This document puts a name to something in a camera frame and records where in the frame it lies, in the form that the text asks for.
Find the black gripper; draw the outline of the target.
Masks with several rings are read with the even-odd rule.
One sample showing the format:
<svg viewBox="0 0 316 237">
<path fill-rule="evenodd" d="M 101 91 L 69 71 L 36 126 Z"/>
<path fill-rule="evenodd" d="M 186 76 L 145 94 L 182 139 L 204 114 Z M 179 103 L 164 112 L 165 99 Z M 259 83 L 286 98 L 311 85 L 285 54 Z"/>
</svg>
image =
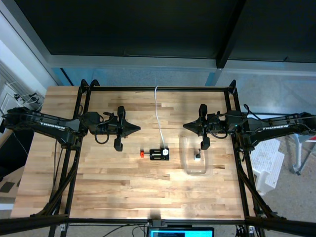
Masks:
<svg viewBox="0 0 316 237">
<path fill-rule="evenodd" d="M 117 111 L 117 116 L 114 113 L 104 112 L 104 115 L 108 116 L 107 120 L 103 120 L 98 126 L 100 127 L 100 134 L 107 135 L 107 139 L 104 142 L 98 142 L 101 145 L 104 145 L 108 142 L 110 135 L 116 135 L 116 139 L 114 140 L 114 149 L 116 151 L 123 150 L 123 144 L 121 142 L 121 138 L 123 137 L 123 128 L 124 128 L 124 121 L 125 121 L 125 128 L 128 128 L 125 131 L 125 137 L 135 133 L 141 128 L 137 125 L 129 123 L 125 120 L 125 108 L 124 106 L 119 106 Z"/>
<path fill-rule="evenodd" d="M 207 150 L 210 147 L 208 134 L 217 139 L 226 138 L 226 131 L 219 120 L 219 114 L 208 114 L 205 104 L 200 105 L 199 118 L 184 124 L 183 127 L 197 136 L 202 136 L 202 142 L 200 144 L 202 150 Z"/>
</svg>

